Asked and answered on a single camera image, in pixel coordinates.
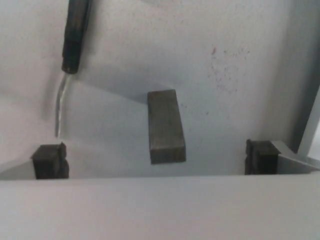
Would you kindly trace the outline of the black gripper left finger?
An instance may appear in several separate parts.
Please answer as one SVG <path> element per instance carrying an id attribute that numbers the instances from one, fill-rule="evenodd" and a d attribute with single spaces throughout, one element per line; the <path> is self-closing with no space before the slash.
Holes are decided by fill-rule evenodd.
<path id="1" fill-rule="evenodd" d="M 2 180 L 59 180 L 70 177 L 67 146 L 41 144 L 32 153 L 0 164 Z"/>

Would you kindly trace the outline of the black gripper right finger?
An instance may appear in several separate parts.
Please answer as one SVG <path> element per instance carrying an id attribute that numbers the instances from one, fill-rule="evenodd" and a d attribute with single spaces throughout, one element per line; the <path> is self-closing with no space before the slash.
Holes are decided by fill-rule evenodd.
<path id="1" fill-rule="evenodd" d="M 246 141 L 246 175 L 296 175 L 320 170 L 320 161 L 294 153 L 282 141 Z"/>

